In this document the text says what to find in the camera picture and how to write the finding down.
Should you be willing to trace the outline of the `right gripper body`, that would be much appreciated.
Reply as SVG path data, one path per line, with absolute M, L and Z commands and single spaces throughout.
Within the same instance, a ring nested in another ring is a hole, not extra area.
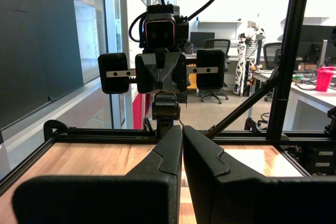
M 165 64 L 166 54 L 155 54 L 156 65 L 159 74 Z M 197 52 L 196 58 L 186 57 L 186 71 L 196 75 L 196 85 L 200 90 L 217 90 L 224 84 L 225 53 L 220 49 L 201 49 Z M 99 56 L 99 71 L 101 86 L 104 93 L 126 93 L 129 86 L 136 84 L 135 67 L 128 67 L 127 57 L 124 53 L 111 53 Z

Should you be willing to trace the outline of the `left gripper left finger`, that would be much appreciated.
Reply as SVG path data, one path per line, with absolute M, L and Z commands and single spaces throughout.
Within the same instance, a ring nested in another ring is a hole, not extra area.
M 39 176 L 12 197 L 18 223 L 178 223 L 183 134 L 172 127 L 124 176 Z

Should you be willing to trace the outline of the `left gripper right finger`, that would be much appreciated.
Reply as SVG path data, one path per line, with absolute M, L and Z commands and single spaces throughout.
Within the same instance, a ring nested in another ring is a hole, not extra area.
M 183 159 L 198 223 L 335 223 L 335 178 L 267 177 L 191 126 Z

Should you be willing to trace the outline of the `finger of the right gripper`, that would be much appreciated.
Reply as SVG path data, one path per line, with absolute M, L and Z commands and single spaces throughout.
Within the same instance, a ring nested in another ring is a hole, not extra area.
M 160 90 L 163 92 L 186 91 L 186 67 L 186 56 L 184 53 L 167 53 L 165 64 L 160 73 Z
M 135 57 L 137 89 L 139 93 L 159 92 L 159 69 L 155 54 L 138 54 Z

